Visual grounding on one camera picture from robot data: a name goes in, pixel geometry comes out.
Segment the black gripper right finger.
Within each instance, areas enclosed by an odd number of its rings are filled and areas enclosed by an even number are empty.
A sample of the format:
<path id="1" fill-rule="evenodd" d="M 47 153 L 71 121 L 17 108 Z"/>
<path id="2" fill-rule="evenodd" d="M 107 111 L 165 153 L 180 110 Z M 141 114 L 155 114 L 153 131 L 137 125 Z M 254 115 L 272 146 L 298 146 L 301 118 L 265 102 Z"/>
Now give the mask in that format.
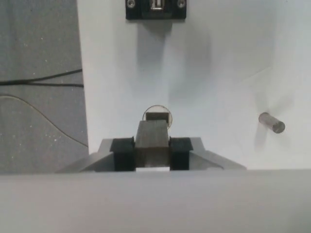
<path id="1" fill-rule="evenodd" d="M 170 170 L 246 170 L 246 167 L 205 149 L 199 137 L 171 137 Z"/>

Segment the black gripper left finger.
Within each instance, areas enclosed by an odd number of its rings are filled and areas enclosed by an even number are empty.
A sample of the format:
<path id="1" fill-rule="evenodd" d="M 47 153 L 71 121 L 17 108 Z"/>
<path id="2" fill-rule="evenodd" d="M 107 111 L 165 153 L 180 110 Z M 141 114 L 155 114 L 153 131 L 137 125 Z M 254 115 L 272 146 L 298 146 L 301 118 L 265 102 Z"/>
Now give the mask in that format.
<path id="1" fill-rule="evenodd" d="M 103 139 L 99 150 L 60 169 L 58 173 L 135 171 L 134 138 Z"/>

